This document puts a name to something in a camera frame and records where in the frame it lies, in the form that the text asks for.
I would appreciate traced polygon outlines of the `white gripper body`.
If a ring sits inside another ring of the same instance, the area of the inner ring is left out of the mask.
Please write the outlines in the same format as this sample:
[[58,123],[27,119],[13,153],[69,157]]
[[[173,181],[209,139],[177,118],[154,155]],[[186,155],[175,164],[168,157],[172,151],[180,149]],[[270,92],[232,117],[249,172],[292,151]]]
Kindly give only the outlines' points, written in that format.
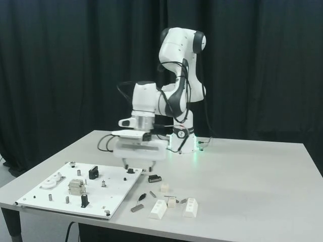
[[164,160],[166,157],[166,141],[152,140],[139,142],[136,140],[118,139],[113,148],[113,154],[115,157],[124,159]]

